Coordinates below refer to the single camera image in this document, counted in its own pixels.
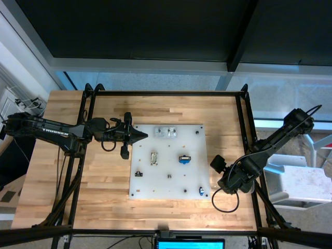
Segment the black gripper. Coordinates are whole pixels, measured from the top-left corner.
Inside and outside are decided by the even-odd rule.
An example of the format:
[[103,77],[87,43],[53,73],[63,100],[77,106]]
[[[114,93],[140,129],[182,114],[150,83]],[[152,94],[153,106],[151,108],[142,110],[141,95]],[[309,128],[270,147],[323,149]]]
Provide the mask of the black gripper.
[[120,149],[120,155],[122,159],[129,159],[128,145],[146,139],[148,135],[132,126],[132,116],[130,112],[124,114],[124,122],[117,118],[111,118],[110,120],[115,122],[116,125],[104,133],[104,141],[113,142],[114,146],[111,149],[104,148],[104,151],[111,152],[115,150],[117,142],[122,142],[123,145]]
[[235,194],[238,190],[243,193],[248,193],[253,185],[255,174],[250,172],[244,163],[246,156],[237,159],[231,166],[226,166],[225,159],[216,155],[210,167],[217,173],[222,174],[221,178],[217,181],[217,185],[221,190],[227,194]]

